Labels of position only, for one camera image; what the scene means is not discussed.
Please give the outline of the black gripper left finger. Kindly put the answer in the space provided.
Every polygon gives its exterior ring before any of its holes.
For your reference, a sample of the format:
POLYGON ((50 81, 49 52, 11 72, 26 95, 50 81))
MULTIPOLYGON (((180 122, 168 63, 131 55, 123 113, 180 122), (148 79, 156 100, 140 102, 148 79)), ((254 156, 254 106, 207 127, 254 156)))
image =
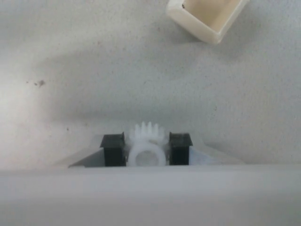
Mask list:
POLYGON ((54 164, 59 168, 125 166, 125 134, 95 135, 90 145, 54 164))

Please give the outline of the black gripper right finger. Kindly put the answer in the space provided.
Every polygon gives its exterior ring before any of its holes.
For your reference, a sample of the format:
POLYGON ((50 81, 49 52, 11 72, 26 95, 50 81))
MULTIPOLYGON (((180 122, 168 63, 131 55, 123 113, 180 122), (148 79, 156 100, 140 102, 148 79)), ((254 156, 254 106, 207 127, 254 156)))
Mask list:
POLYGON ((194 146, 189 133, 169 133, 170 165, 243 165, 236 157, 205 145, 194 146))

